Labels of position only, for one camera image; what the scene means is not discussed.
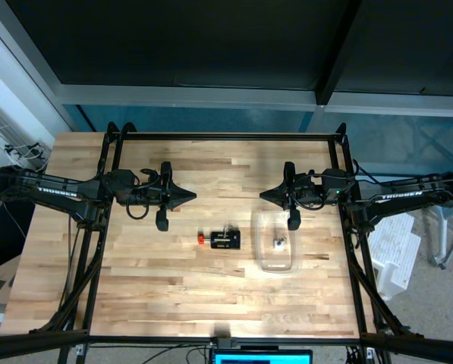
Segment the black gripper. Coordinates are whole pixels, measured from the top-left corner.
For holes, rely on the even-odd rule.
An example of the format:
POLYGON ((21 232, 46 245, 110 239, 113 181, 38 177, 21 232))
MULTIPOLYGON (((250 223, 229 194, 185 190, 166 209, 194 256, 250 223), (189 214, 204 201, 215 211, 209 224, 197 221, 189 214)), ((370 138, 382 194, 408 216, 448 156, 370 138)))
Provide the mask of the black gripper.
POLYGON ((284 166, 284 182, 270 190, 260 193, 260 199, 278 206, 280 209, 288 208, 288 230, 296 231, 300 227, 301 216, 298 207, 308 211, 318 211, 323 207, 323 194, 312 182, 313 171, 310 174, 296 174, 293 162, 286 162, 284 166))
POLYGON ((129 212, 129 216, 134 220, 142 220, 148 215, 150 206, 158 206, 156 227, 159 231, 168 231, 167 210, 170 208, 174 210, 196 199, 196 194, 177 186, 175 183, 171 184, 172 169, 170 162, 163 162, 160 172, 150 168, 142 168, 140 172, 146 174, 148 180, 132 188, 129 194, 129 206, 144 206, 145 212, 141 216, 135 216, 129 212))

